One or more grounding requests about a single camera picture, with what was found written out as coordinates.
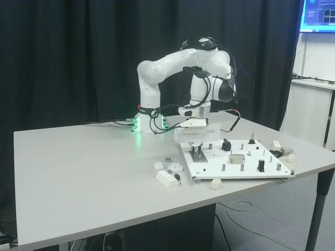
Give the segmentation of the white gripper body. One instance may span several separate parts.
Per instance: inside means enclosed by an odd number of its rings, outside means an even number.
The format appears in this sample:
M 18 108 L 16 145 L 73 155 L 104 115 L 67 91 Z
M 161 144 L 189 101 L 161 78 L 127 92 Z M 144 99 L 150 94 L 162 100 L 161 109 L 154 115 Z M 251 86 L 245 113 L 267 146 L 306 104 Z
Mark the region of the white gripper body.
M 196 143 L 218 141 L 220 139 L 219 126 L 206 126 L 204 128 L 178 128 L 174 132 L 177 143 Z

